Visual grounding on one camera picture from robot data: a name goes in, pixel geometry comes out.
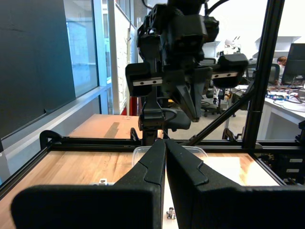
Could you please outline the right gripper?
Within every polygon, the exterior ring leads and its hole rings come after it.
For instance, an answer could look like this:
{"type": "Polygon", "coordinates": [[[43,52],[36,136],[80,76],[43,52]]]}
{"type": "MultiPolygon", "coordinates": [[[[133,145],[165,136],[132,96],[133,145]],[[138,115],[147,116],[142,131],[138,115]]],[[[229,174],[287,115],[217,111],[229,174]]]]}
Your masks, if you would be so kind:
{"type": "Polygon", "coordinates": [[[189,69],[166,66],[153,72],[147,62],[129,64],[125,75],[131,96],[148,96],[153,87],[160,86],[192,122],[198,122],[204,86],[212,81],[218,88],[233,88],[240,82],[247,66],[246,56],[240,53],[222,55],[215,64],[189,69]]]}

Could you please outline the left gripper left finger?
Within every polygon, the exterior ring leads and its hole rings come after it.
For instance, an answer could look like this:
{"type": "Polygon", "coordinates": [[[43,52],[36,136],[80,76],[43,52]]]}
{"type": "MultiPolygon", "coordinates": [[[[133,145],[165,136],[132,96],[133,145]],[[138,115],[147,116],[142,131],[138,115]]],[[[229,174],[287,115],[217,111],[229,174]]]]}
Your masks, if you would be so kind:
{"type": "Polygon", "coordinates": [[[157,140],[111,186],[39,185],[18,193],[10,207],[18,229],[160,229],[166,146],[157,140]]]}

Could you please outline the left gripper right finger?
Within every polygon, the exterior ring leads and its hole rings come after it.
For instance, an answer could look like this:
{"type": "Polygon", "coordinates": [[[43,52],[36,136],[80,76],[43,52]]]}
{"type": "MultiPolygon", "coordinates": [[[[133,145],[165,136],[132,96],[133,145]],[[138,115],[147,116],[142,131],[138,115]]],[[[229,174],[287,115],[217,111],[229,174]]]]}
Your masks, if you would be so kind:
{"type": "Polygon", "coordinates": [[[303,186],[241,186],[173,140],[167,177],[181,229],[302,229],[303,186]]]}

